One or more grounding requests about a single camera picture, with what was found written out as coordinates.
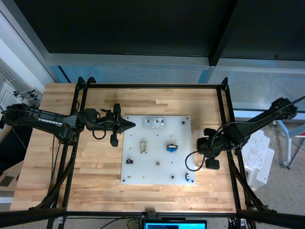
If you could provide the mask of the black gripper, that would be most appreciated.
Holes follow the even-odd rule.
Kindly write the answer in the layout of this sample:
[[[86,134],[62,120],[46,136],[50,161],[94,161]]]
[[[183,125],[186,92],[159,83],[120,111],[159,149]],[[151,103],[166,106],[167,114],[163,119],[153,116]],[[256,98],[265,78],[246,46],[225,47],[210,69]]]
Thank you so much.
[[[230,143],[223,131],[217,132],[214,129],[206,128],[203,131],[204,137],[196,141],[196,149],[199,154],[205,158],[205,167],[207,169],[218,170],[220,168],[219,160],[215,159],[222,151],[230,149]]]
[[[135,123],[125,120],[121,115],[120,104],[115,104],[113,106],[113,111],[103,110],[106,113],[106,116],[101,118],[101,121],[95,127],[95,130],[102,130],[104,135],[102,137],[96,137],[97,140],[103,140],[106,137],[107,131],[112,131],[110,136],[110,143],[113,147],[118,147],[119,141],[117,134],[121,134],[124,131],[134,128]]]

